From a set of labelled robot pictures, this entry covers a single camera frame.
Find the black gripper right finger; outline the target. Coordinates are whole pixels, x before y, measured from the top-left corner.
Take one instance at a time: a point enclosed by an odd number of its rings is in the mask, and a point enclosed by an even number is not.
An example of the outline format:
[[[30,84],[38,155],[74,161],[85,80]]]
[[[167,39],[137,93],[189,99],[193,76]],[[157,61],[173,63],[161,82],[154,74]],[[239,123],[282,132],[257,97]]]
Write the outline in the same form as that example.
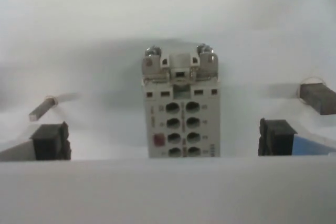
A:
[[[259,133],[259,156],[335,155],[335,140],[311,133],[294,121],[262,118]]]

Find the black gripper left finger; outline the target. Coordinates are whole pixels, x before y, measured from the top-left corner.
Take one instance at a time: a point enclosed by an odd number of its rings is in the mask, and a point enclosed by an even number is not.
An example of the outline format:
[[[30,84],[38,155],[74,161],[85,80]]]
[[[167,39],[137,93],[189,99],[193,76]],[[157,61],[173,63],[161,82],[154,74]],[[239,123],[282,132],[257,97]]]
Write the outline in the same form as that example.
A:
[[[31,124],[15,139],[1,143],[1,161],[69,161],[68,137],[66,122]]]

